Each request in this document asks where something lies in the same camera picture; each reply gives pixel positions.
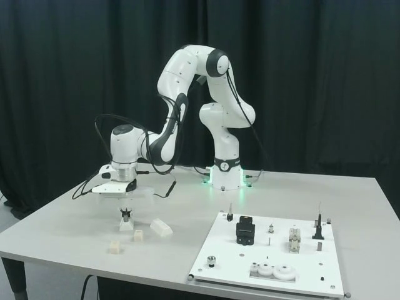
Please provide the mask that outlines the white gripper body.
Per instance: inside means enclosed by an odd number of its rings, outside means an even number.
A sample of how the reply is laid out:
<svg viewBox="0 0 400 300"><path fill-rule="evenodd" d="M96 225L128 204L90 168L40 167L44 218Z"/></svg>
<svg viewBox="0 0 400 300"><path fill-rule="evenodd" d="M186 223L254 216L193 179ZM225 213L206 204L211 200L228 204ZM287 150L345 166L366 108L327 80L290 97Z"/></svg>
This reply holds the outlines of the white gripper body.
<svg viewBox="0 0 400 300"><path fill-rule="evenodd" d="M119 203L133 203L136 201L153 201L154 189L151 187L138 187L129 192L113 191L99 193L99 199L102 201L116 201Z"/></svg>

